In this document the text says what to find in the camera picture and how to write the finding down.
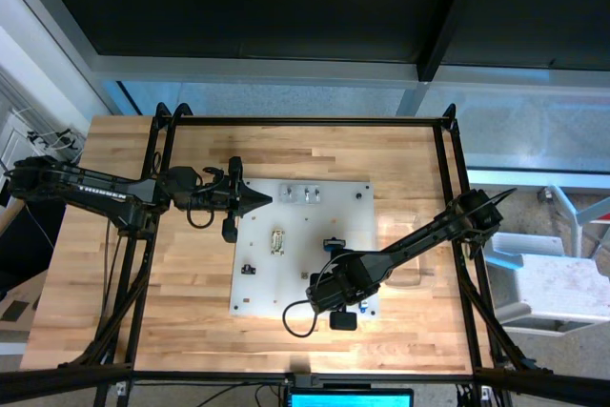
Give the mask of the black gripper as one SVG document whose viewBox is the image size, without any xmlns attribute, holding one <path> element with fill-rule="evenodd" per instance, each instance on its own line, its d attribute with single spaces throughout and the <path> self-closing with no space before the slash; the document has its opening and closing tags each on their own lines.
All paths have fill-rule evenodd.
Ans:
<svg viewBox="0 0 610 407">
<path fill-rule="evenodd" d="M 273 203 L 272 197 L 256 191 L 250 187 L 250 183 L 242 181 L 243 165 L 239 156 L 234 156 L 229 160 L 229 195 L 226 207 L 226 217 L 222 223 L 222 236 L 227 243 L 235 243 L 237 240 L 237 223 L 240 216 L 253 212 L 256 209 Z"/>
<path fill-rule="evenodd" d="M 332 311 L 330 328 L 332 330 L 355 330 L 357 314 L 347 311 L 364 297 L 366 288 L 366 269 L 362 254 L 351 250 L 334 250 L 332 260 L 336 266 L 332 269 L 331 283 L 328 291 L 332 294 Z"/>
</svg>

